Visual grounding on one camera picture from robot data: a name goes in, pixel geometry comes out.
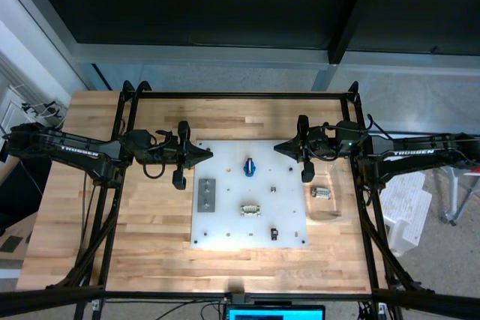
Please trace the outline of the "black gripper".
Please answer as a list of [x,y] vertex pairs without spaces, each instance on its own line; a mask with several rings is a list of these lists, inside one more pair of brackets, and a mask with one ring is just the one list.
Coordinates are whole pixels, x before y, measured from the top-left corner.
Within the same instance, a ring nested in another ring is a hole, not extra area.
[[[187,147],[190,141],[191,128],[187,121],[180,121],[177,129],[177,146],[175,151],[176,170],[172,174],[172,184],[177,190],[185,190],[186,178],[184,177],[184,169],[187,159]],[[198,163],[206,161],[213,157],[210,150],[199,148],[194,144],[190,144],[190,167],[196,166]]]
[[[312,182],[315,176],[314,164],[311,162],[310,151],[308,148],[308,134],[309,134],[309,120],[306,115],[300,115],[297,121],[297,131],[300,137],[301,161],[303,163],[303,170],[301,171],[301,181],[304,184]],[[274,146],[274,151],[282,154],[297,163],[299,162],[299,137],[277,144]]]

